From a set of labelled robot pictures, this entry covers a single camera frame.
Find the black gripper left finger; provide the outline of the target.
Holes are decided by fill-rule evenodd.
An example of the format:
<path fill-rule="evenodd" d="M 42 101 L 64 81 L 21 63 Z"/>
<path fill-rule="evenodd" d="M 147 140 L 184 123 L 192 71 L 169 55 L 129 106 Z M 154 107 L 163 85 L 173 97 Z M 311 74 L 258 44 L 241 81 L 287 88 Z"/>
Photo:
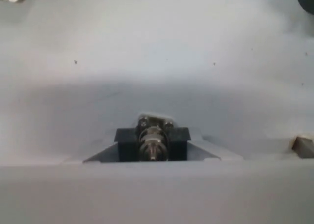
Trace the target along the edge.
<path fill-rule="evenodd" d="M 113 144 L 103 146 L 83 160 L 87 162 L 138 162 L 138 133 L 136 128 L 118 128 Z"/>

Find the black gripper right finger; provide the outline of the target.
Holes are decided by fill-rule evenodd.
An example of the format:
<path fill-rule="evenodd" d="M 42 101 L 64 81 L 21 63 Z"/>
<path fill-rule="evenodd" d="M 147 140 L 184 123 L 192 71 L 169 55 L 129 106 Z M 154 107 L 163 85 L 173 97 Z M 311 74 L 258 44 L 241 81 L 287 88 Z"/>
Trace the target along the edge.
<path fill-rule="evenodd" d="M 196 136 L 193 138 L 188 127 L 174 127 L 166 131 L 168 139 L 168 160 L 169 161 L 203 161 L 205 159 L 218 159 L 209 150 L 210 143 L 199 139 Z"/>

